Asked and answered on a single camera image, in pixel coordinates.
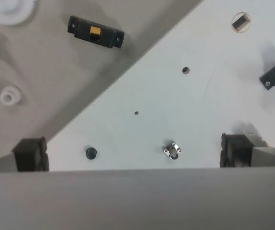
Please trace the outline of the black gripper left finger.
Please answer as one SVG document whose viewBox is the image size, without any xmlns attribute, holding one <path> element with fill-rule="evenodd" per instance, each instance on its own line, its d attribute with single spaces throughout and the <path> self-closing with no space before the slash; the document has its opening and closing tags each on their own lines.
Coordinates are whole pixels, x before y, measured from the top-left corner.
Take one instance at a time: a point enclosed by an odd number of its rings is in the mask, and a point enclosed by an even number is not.
<svg viewBox="0 0 275 230">
<path fill-rule="evenodd" d="M 49 157 L 45 137 L 23 138 L 10 154 L 0 158 L 0 172 L 47 171 L 49 171 Z"/>
</svg>

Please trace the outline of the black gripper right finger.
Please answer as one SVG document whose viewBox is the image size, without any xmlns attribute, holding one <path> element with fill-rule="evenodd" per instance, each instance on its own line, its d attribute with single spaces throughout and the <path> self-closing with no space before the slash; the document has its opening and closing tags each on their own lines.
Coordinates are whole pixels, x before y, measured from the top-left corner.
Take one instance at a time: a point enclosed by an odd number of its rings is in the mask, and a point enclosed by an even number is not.
<svg viewBox="0 0 275 230">
<path fill-rule="evenodd" d="M 221 136 L 221 168 L 275 167 L 275 148 L 255 134 Z"/>
</svg>

